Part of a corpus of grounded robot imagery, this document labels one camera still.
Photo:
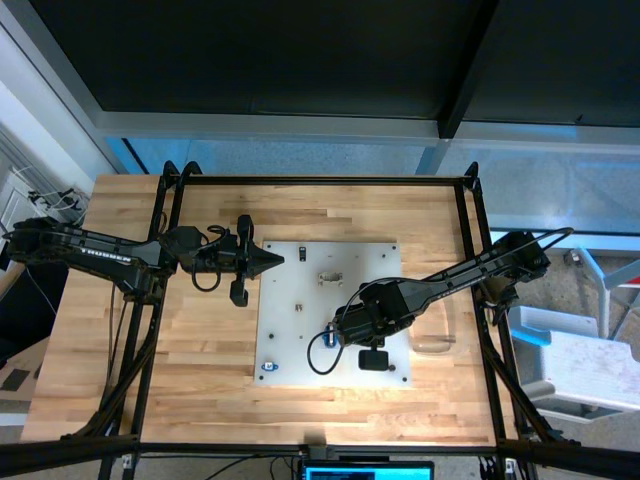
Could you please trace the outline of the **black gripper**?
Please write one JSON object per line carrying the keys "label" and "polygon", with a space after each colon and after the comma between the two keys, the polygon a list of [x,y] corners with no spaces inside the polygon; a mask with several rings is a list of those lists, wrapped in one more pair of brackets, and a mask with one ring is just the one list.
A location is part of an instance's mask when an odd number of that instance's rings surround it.
{"label": "black gripper", "polygon": [[400,331],[400,321],[386,312],[378,301],[340,307],[333,319],[343,347],[363,347],[358,353],[358,368],[363,371],[394,371],[385,339]]}
{"label": "black gripper", "polygon": [[[219,245],[219,272],[233,274],[230,299],[235,306],[247,306],[249,294],[245,288],[247,277],[257,277],[284,263],[283,257],[254,244],[254,224],[247,214],[237,220],[236,233],[227,232]],[[252,266],[253,258],[259,260]]]}

